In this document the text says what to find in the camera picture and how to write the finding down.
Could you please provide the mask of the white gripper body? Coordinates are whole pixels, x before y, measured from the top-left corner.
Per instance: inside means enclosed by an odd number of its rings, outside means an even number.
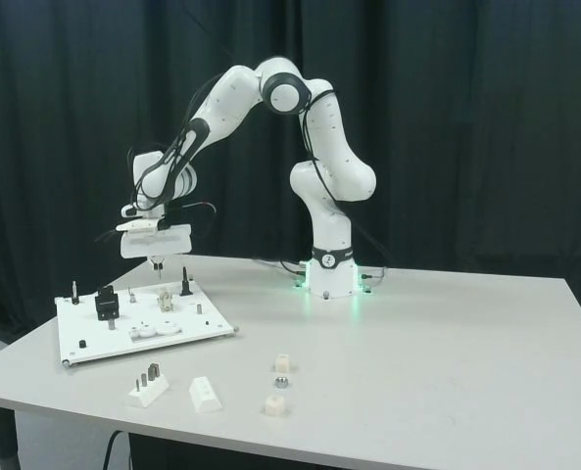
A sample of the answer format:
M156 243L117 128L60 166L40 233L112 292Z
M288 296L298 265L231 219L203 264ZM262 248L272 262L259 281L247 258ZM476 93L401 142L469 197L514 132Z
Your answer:
M148 224L124 223L119 226L119 233L124 259L165 257L192 250L190 224L158 230Z

